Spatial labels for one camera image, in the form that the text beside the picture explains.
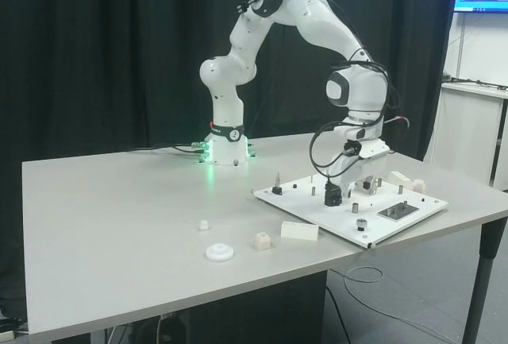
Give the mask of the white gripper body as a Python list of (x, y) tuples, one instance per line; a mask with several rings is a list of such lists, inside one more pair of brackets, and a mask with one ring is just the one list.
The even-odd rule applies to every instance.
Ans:
[(387, 166), (387, 159), (387, 154), (367, 159), (360, 159), (358, 156), (342, 157), (330, 168), (330, 181), (342, 190), (346, 190), (356, 181), (381, 175)]

